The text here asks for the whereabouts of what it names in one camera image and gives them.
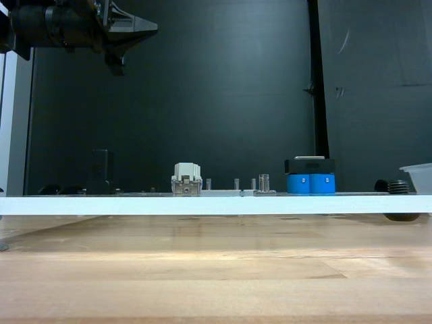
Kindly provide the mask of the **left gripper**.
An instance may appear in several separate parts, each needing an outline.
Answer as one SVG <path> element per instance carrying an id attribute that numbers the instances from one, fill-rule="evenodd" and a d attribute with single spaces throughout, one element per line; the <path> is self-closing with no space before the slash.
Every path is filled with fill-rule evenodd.
<path id="1" fill-rule="evenodd" d="M 121 10 L 113 1 L 2 1 L 1 53 L 28 61 L 32 48 L 104 51 L 114 76 L 124 75 L 124 55 L 158 32 L 158 25 Z"/>

